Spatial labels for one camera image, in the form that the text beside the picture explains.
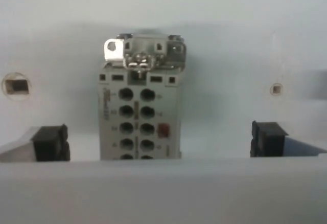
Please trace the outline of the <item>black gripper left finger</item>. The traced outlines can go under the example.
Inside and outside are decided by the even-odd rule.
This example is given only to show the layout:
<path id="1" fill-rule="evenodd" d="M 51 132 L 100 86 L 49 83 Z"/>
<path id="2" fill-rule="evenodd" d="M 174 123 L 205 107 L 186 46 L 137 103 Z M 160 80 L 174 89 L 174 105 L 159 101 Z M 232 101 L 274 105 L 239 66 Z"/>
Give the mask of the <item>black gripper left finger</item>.
<path id="1" fill-rule="evenodd" d="M 18 140 L 1 146 L 1 162 L 69 162 L 68 127 L 33 126 Z"/>

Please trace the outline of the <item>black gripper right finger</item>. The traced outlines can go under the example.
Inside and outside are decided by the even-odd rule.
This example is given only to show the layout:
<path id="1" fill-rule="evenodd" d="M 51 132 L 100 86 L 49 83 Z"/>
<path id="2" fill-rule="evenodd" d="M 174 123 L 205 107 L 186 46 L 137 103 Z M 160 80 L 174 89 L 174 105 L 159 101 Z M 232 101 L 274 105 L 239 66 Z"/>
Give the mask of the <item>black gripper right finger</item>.
<path id="1" fill-rule="evenodd" d="M 250 156 L 264 157 L 301 157 L 326 154 L 326 149 L 310 145 L 289 137 L 277 122 L 257 122 L 251 125 Z"/>

